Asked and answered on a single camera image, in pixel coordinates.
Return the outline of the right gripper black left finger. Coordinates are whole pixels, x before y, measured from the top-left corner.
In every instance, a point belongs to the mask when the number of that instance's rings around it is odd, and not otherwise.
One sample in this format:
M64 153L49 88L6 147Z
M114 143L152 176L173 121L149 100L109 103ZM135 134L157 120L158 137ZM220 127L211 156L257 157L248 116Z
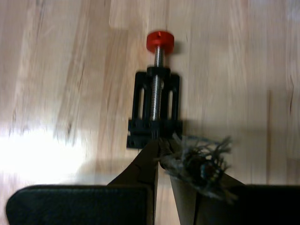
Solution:
M7 201L11 225L152 225L158 183L157 141L109 184L34 185Z

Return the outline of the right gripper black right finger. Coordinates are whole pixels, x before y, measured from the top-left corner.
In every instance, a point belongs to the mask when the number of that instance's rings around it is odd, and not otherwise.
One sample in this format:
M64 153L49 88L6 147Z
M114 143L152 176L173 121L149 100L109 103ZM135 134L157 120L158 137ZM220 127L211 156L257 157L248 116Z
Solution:
M250 185L227 174L232 140L174 136L167 143L170 176L182 225L297 225L298 185Z

